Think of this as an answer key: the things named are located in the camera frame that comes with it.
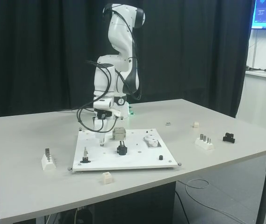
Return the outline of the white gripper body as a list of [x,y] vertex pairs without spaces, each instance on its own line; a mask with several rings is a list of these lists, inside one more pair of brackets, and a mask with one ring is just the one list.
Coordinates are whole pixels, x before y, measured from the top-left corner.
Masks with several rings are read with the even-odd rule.
[[106,133],[111,128],[111,119],[99,119],[97,117],[94,118],[93,121],[95,137],[99,140],[103,140],[105,138]]

